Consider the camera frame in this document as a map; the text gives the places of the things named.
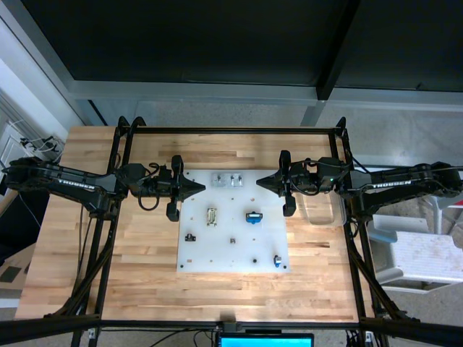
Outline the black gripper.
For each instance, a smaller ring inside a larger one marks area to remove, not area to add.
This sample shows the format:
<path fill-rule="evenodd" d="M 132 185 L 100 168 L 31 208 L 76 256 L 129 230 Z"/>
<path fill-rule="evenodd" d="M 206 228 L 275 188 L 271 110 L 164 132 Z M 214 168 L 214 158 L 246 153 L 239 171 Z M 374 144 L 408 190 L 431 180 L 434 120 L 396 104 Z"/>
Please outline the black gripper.
<path fill-rule="evenodd" d="M 297 204 L 293 194 L 307 194 L 310 185 L 310 173 L 303 162 L 292 162 L 291 154 L 282 150 L 279 157 L 279 170 L 275 173 L 258 179 L 257 185 L 264 188 L 278 197 L 284 198 L 283 216 L 294 215 Z"/>
<path fill-rule="evenodd" d="M 168 197 L 170 202 L 166 206 L 166 216 L 170 221 L 179 220 L 177 203 L 205 191 L 205 185 L 182 175 L 184 163 L 180 155 L 171 159 L 171 169 L 162 166 L 157 176 L 156 194 L 159 197 Z"/>

